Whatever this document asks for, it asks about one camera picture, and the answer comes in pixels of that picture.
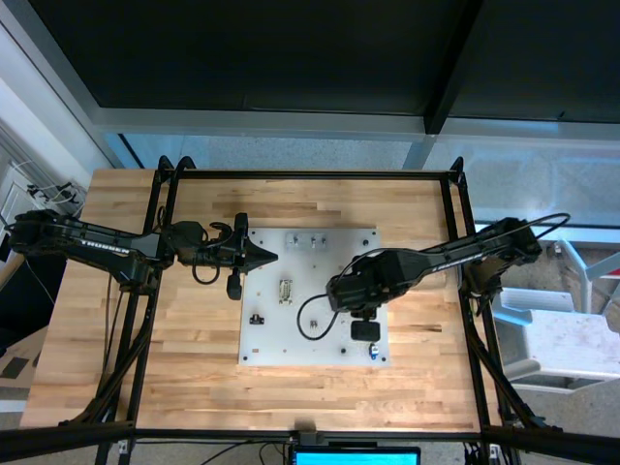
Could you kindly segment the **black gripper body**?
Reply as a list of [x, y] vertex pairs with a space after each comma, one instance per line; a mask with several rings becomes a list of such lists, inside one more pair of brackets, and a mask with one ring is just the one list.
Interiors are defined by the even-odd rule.
[[351, 322], [350, 335], [357, 342], [376, 343], [381, 340], [381, 326], [374, 321], [354, 320]]
[[220, 231], [216, 245], [213, 247], [212, 258], [219, 268], [231, 270], [227, 278], [227, 296], [231, 300], [241, 300], [241, 271], [245, 266], [248, 215], [237, 213], [232, 227], [224, 223], [213, 223], [212, 227]]

